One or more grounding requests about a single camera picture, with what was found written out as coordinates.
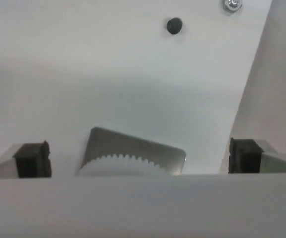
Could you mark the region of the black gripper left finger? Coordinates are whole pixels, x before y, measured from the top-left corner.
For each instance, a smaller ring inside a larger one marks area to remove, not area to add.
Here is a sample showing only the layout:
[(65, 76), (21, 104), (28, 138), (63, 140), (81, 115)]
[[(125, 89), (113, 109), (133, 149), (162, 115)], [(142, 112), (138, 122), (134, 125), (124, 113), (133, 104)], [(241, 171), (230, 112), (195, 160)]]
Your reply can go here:
[(47, 141), (13, 144), (0, 156), (0, 179), (50, 178), (49, 155)]

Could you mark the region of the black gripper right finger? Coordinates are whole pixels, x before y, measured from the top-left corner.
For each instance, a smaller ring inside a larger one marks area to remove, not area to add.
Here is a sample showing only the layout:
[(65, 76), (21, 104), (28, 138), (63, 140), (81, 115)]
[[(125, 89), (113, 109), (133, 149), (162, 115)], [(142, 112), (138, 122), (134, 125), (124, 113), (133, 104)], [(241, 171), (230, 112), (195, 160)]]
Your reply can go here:
[(229, 174), (286, 173), (286, 154), (263, 139), (235, 139), (229, 144)]

